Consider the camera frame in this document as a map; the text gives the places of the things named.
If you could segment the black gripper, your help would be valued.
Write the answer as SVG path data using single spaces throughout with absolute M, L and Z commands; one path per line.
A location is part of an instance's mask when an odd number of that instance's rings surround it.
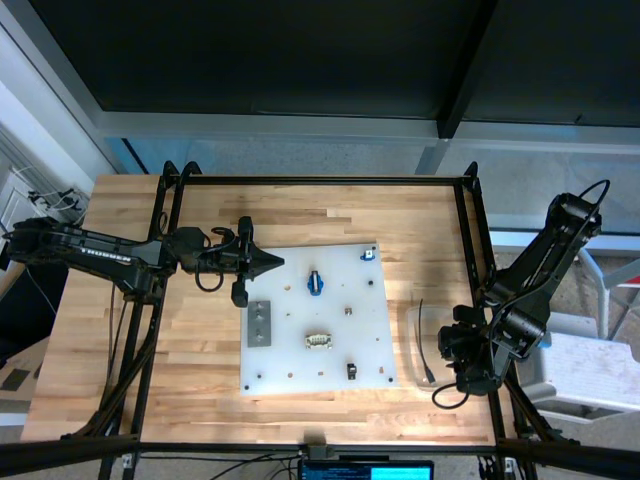
M 214 293 L 223 286 L 225 275 L 233 274 L 236 280 L 231 286 L 231 300 L 236 307 L 247 307 L 246 280 L 254 281 L 260 275 L 282 267 L 284 259 L 253 243 L 254 228 L 249 216 L 239 219 L 236 233 L 227 227 L 214 227 L 211 233 L 221 240 L 216 244 L 209 243 L 201 253 L 201 272 L 216 274 L 219 281 L 214 287 L 201 286 L 201 290 Z
M 476 396 L 495 392 L 501 380 L 492 363 L 484 313 L 478 308 L 457 305 L 453 317 L 454 325 L 440 328 L 438 345 L 441 358 L 456 374 L 457 389 Z

